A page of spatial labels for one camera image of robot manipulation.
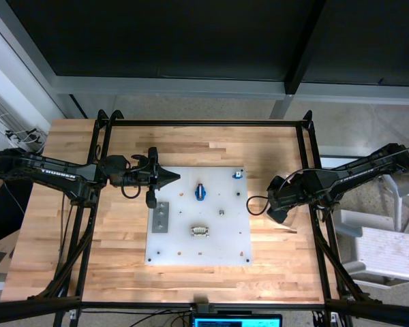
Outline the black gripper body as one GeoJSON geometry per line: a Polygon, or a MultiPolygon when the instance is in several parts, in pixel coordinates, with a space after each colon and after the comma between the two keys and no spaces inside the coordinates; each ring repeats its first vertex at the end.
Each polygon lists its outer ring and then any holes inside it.
{"type": "Polygon", "coordinates": [[[126,170],[124,174],[124,187],[137,187],[138,191],[134,196],[129,196],[124,193],[124,197],[130,200],[136,199],[140,195],[141,188],[147,187],[145,203],[148,208],[154,209],[157,206],[155,190],[157,189],[159,176],[157,148],[149,148],[146,157],[144,155],[133,155],[132,159],[136,159],[138,165],[126,170]]]}
{"type": "Polygon", "coordinates": [[[294,208],[293,192],[284,179],[275,176],[267,188],[269,208],[267,215],[276,223],[283,224],[288,212],[294,208]]]}

